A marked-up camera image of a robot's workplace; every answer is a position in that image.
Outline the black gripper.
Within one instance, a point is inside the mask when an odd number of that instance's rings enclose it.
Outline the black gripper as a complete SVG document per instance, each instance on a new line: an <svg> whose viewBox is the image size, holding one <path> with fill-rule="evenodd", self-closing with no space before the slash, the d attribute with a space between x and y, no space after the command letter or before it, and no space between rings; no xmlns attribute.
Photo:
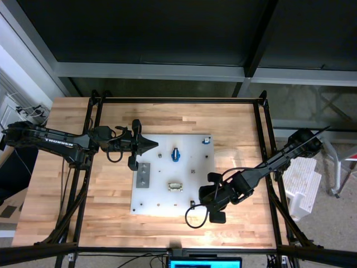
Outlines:
<svg viewBox="0 0 357 268"><path fill-rule="evenodd" d="M131 155L128 158L128 167L132 171L138 170L138 162L136 157L143 153L156 148L158 142L149 140L141 135L142 125L138 119L133 120L132 130L125 128L120 136L120 151L130 152Z"/></svg>
<svg viewBox="0 0 357 268"><path fill-rule="evenodd" d="M199 188L199 199L201 204L209 211L210 223L225 223L226 214L224 209L230 203L234 191L229 183L223 181L223 176L218 173L209 173L208 181L213 185L205 185Z"/></svg>

